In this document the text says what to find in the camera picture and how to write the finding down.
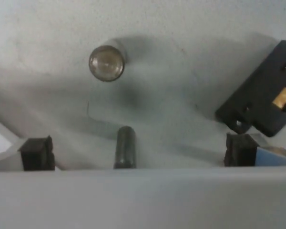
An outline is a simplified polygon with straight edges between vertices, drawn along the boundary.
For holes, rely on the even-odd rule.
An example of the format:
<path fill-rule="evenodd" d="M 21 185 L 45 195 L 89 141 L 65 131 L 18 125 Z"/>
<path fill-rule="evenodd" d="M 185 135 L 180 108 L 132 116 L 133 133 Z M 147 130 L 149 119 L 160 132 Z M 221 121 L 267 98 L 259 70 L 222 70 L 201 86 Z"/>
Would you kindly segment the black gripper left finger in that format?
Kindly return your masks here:
<path fill-rule="evenodd" d="M 51 136 L 21 138 L 0 153 L 0 171 L 54 171 Z"/>

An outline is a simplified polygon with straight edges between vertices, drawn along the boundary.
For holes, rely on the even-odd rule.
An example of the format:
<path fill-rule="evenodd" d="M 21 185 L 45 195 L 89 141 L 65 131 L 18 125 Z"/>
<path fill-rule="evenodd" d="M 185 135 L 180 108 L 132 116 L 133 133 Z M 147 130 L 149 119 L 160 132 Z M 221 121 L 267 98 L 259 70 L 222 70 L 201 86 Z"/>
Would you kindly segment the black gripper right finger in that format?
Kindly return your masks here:
<path fill-rule="evenodd" d="M 260 134 L 226 134 L 226 167 L 286 166 L 286 149 L 270 145 Z"/>

